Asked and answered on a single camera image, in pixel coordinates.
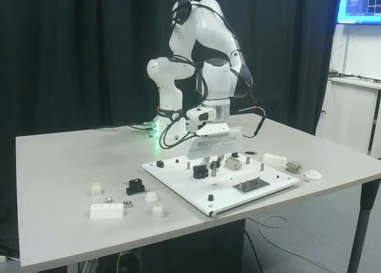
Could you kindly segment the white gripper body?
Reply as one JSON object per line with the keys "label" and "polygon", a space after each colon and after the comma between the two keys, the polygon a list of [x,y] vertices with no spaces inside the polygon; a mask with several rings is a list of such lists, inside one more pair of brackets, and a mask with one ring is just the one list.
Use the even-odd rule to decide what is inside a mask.
{"label": "white gripper body", "polygon": [[228,134],[190,139],[185,156],[190,160],[239,152],[242,149],[242,127],[231,128]]}

